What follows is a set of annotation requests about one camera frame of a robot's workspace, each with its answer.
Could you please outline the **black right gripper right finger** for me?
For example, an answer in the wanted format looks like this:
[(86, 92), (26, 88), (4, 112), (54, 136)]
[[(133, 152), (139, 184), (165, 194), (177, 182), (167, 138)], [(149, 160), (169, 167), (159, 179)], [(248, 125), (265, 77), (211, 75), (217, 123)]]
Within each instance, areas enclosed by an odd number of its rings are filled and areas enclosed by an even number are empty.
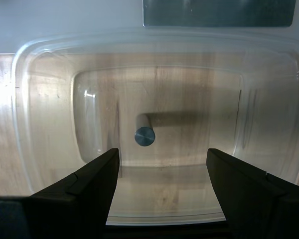
[(210, 148), (206, 166), (236, 239), (299, 239), (299, 186)]

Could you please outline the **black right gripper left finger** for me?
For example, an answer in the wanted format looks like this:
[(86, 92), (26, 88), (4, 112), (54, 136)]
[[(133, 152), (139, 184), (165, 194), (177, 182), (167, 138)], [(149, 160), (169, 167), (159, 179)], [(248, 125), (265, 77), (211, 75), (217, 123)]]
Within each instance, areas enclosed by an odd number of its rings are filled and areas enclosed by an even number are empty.
[(31, 196), (1, 196), (0, 239), (100, 239), (119, 167), (112, 148)]

